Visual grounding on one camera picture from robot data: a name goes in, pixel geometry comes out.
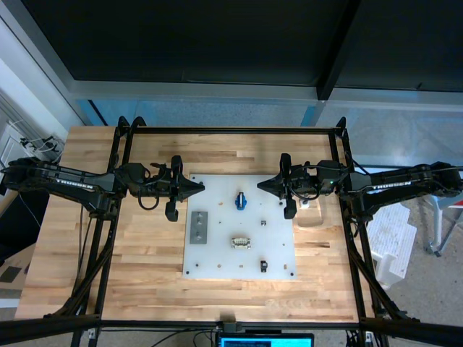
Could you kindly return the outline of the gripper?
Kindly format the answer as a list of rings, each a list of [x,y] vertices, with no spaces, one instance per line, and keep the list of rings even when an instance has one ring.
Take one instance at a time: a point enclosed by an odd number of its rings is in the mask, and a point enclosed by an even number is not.
[[[171,167],[166,164],[150,163],[150,166],[157,168],[158,173],[152,178],[152,185],[156,197],[168,197],[166,203],[165,216],[168,221],[178,221],[179,212],[176,208],[177,201],[186,200],[187,198],[203,192],[205,186],[201,183],[191,181],[184,176],[181,176],[183,163],[179,155],[174,155],[171,158]]]
[[[294,197],[302,202],[309,202],[318,198],[318,179],[310,175],[308,167],[304,165],[293,166],[291,156],[282,154],[280,158],[280,173],[274,177],[258,183],[258,189],[272,194],[279,200],[286,202],[284,218],[291,220],[297,213],[297,203]]]

